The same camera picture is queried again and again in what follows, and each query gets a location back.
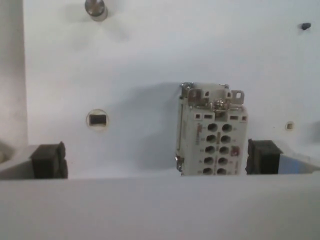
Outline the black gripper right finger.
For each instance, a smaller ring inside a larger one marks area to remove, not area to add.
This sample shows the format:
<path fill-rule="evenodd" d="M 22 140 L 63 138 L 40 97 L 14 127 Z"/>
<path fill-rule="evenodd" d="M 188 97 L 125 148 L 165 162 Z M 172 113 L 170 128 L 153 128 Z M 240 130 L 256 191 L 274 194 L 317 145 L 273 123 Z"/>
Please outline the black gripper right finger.
<path fill-rule="evenodd" d="M 247 175 L 298 175 L 320 172 L 320 161 L 278 140 L 248 140 Z"/>

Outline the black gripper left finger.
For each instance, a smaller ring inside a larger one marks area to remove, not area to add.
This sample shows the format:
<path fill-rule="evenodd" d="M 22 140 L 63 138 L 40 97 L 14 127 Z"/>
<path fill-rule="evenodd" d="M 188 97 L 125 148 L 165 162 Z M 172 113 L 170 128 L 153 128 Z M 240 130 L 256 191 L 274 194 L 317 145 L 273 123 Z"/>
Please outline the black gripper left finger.
<path fill-rule="evenodd" d="M 28 145 L 0 164 L 1 179 L 67 179 L 66 147 L 56 144 Z"/>

